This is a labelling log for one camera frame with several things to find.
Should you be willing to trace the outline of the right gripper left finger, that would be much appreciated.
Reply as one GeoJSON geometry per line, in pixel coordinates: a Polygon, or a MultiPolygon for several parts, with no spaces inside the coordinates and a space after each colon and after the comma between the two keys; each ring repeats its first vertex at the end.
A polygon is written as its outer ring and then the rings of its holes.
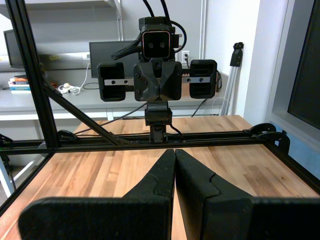
{"type": "Polygon", "coordinates": [[[175,151],[166,150],[123,197],[47,197],[19,215],[23,240],[169,240],[175,151]]]}

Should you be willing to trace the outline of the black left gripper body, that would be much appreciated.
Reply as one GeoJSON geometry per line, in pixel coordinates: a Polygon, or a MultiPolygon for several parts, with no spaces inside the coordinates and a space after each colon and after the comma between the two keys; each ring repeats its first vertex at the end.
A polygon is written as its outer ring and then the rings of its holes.
{"type": "MultiPolygon", "coordinates": [[[[162,59],[151,59],[155,77],[160,80],[163,67],[162,59]]],[[[125,68],[123,63],[100,63],[97,66],[98,84],[100,98],[104,102],[119,102],[126,98],[126,92],[134,89],[134,66],[132,77],[125,77],[125,68]]],[[[182,67],[182,84],[187,83],[189,86],[189,96],[193,99],[210,99],[216,93],[217,62],[213,59],[192,60],[189,69],[182,67]]]]}

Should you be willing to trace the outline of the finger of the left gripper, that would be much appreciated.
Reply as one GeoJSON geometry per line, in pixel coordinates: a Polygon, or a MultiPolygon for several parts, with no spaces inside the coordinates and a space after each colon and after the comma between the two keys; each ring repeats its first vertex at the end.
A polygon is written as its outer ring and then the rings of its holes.
{"type": "Polygon", "coordinates": [[[182,96],[182,64],[177,61],[162,63],[159,97],[162,101],[178,101],[182,96]]]}
{"type": "Polygon", "coordinates": [[[140,62],[133,68],[134,98],[138,102],[153,102],[159,97],[159,82],[151,62],[140,62]]]}

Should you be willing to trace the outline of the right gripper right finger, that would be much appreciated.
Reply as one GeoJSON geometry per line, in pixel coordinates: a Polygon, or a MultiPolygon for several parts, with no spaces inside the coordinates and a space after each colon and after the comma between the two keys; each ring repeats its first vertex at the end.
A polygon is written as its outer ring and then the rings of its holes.
{"type": "Polygon", "coordinates": [[[189,240],[314,240],[320,236],[317,198],[254,197],[182,149],[176,190],[189,240]]]}

